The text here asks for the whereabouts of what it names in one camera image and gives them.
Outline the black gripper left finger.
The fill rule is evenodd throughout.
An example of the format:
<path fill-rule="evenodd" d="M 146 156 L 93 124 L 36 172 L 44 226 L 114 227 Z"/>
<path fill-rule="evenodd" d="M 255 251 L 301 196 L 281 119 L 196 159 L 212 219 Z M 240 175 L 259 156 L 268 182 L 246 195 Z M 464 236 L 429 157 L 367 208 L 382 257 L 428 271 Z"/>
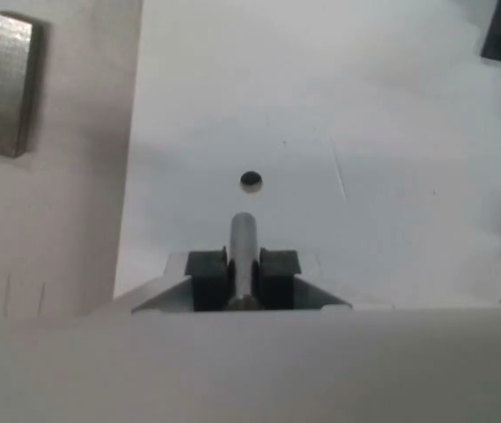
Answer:
<path fill-rule="evenodd" d="M 219 312 L 225 309 L 232 287 L 225 249 L 171 254 L 161 277 L 141 287 L 133 313 Z"/>

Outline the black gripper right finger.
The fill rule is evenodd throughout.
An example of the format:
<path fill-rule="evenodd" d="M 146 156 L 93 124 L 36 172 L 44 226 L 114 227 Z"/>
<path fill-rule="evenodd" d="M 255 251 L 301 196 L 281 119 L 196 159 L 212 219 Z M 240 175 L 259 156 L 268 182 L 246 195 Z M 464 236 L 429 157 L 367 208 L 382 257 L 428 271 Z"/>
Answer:
<path fill-rule="evenodd" d="M 296 250 L 261 248 L 255 296 L 262 309 L 315 310 L 328 306 L 352 309 L 348 301 L 307 282 L 301 271 Z"/>

